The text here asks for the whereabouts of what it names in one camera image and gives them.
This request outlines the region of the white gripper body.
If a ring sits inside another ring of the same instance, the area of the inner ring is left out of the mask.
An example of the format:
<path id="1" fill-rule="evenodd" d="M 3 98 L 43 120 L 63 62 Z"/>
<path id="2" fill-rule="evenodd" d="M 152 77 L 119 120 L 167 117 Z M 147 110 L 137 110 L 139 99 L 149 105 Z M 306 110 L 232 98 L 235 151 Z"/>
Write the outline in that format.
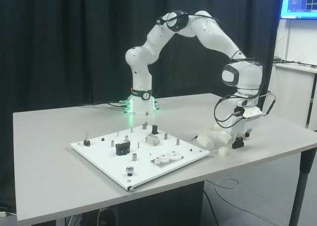
<path id="1" fill-rule="evenodd" d="M 230 116 L 229 118 L 229 134 L 238 135 L 247 132 L 256 127 L 259 123 L 259 117 L 242 118 L 242 116 Z"/>

